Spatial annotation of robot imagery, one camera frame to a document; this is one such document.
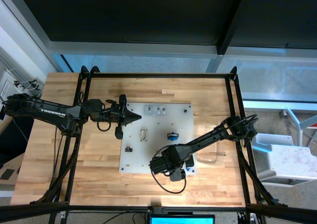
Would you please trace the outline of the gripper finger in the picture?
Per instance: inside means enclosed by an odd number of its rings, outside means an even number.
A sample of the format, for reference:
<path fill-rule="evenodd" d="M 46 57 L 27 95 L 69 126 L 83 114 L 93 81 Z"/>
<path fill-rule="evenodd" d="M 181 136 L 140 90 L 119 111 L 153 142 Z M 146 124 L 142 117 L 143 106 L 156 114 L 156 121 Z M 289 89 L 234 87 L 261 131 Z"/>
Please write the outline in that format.
<path fill-rule="evenodd" d="M 128 108 L 126 109 L 126 116 L 127 116 L 127 117 L 142 117 L 141 115 L 136 114 L 136 113 L 130 111 Z"/>
<path fill-rule="evenodd" d="M 141 116 L 131 116 L 131 117 L 128 117 L 128 118 L 126 119 L 126 124 L 128 125 L 128 124 L 130 124 L 130 123 L 133 123 L 133 122 L 135 122 L 135 121 L 140 120 L 141 118 L 142 118 Z"/>

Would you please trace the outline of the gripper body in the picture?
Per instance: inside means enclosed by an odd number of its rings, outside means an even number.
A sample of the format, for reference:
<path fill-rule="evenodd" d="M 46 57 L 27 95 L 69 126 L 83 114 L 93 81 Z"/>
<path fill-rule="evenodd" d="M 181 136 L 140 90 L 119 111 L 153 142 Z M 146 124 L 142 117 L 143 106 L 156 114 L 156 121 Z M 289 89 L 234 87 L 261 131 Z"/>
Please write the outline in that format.
<path fill-rule="evenodd" d="M 182 162 L 177 168 L 169 173 L 169 178 L 172 182 L 176 182 L 185 179 L 187 175 L 195 175 L 194 158 Z"/>
<path fill-rule="evenodd" d="M 119 96 L 119 102 L 117 103 L 114 100 L 106 100 L 108 104 L 111 104 L 111 106 L 107 109 L 106 117 L 107 122 L 109 124 L 117 123 L 117 127 L 115 128 L 115 137 L 116 139 L 123 139 L 123 130 L 122 126 L 125 120 L 125 110 L 126 110 L 126 104 L 127 99 L 125 94 L 121 94 Z"/>

